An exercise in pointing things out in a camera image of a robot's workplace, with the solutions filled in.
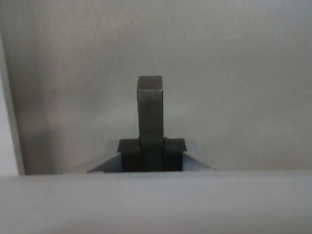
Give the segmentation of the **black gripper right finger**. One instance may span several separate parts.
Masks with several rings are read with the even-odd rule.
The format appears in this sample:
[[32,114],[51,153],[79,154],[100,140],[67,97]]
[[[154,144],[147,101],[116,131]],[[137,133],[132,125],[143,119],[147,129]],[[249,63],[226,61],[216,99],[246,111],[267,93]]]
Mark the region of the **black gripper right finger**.
[[187,153],[184,138],[164,138],[163,171],[216,171]]

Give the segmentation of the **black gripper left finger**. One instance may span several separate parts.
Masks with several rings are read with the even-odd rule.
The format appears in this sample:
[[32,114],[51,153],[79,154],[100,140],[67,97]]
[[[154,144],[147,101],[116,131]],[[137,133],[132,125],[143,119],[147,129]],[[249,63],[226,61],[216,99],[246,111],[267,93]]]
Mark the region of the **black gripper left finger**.
[[110,147],[115,151],[106,161],[97,162],[87,173],[137,173],[142,172],[142,160],[138,138],[111,141]]

